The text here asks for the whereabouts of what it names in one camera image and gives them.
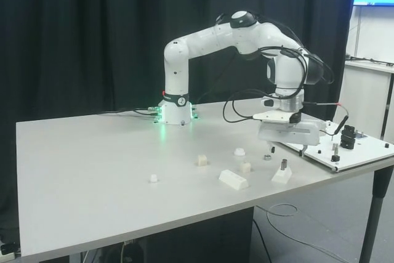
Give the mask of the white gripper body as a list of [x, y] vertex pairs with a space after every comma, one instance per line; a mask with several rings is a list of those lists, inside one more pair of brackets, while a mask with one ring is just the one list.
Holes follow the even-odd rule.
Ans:
[[261, 123], [258, 138], [268, 142], [316, 146], [320, 142], [320, 128], [316, 121], [301, 121], [293, 125]]

